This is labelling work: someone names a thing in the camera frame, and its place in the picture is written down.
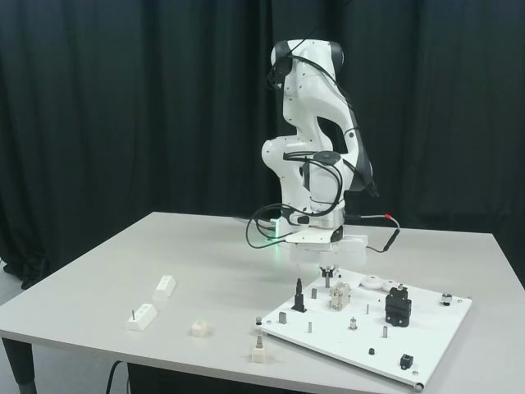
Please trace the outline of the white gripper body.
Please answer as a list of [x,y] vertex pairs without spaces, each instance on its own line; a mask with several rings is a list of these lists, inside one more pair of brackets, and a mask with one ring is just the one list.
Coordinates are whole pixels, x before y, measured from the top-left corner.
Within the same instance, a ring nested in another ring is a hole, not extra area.
[[290,258],[296,263],[316,265],[364,265],[366,263],[367,237],[345,235],[335,243],[325,245],[288,244]]

